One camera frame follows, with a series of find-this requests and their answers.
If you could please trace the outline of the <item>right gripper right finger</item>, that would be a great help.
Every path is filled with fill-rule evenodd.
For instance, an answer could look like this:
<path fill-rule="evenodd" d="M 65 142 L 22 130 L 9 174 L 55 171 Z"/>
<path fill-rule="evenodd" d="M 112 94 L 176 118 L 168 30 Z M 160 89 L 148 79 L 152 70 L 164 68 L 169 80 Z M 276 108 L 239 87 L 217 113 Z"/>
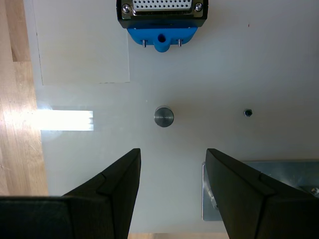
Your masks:
<path fill-rule="evenodd" d="M 206 151 L 207 189 L 231 239 L 317 239 L 319 167 L 296 166 L 275 179 L 217 149 Z"/>

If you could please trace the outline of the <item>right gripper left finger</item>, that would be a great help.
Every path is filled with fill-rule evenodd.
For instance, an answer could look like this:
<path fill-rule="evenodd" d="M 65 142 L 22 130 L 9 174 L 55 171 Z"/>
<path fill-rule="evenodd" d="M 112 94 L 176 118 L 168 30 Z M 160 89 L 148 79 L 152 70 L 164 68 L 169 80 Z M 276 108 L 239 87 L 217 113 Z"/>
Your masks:
<path fill-rule="evenodd" d="M 96 176 L 59 197 L 2 196 L 2 239 L 126 239 L 141 174 L 132 149 Z"/>

